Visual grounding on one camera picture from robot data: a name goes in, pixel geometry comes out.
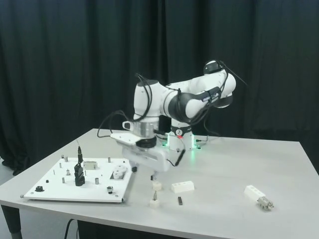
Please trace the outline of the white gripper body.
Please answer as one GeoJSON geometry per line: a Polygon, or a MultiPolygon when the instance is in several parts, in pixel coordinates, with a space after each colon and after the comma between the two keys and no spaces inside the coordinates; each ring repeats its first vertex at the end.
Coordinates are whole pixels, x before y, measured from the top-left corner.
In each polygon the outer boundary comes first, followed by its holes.
{"type": "Polygon", "coordinates": [[[156,172],[167,172],[169,170],[169,154],[158,146],[149,149],[123,146],[122,154],[125,159],[129,160],[132,169],[144,165],[156,172]]]}

